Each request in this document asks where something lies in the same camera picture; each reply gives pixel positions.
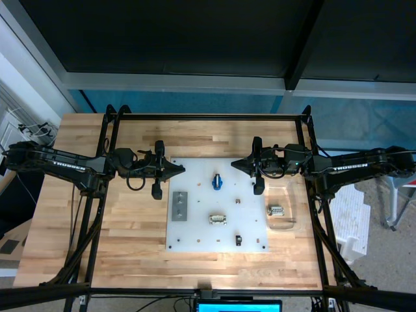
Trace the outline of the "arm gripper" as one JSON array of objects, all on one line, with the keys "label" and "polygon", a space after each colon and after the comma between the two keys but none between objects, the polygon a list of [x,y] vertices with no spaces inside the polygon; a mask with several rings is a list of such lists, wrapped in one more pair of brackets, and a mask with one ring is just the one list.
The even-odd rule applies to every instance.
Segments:
[{"label": "arm gripper", "polygon": [[162,140],[155,142],[154,152],[151,150],[138,150],[138,152],[143,154],[144,158],[134,164],[134,176],[142,178],[144,183],[146,183],[146,179],[154,179],[151,186],[151,195],[154,200],[161,200],[163,196],[161,189],[162,175],[163,180],[167,181],[184,173],[185,167],[182,164],[172,163],[164,157],[165,148]]},{"label": "arm gripper", "polygon": [[253,156],[238,159],[231,163],[231,166],[241,172],[255,177],[253,193],[262,195],[265,190],[265,179],[281,179],[285,175],[286,162],[283,157],[276,155],[278,145],[274,147],[263,147],[263,141],[260,137],[255,136],[252,143]]}]

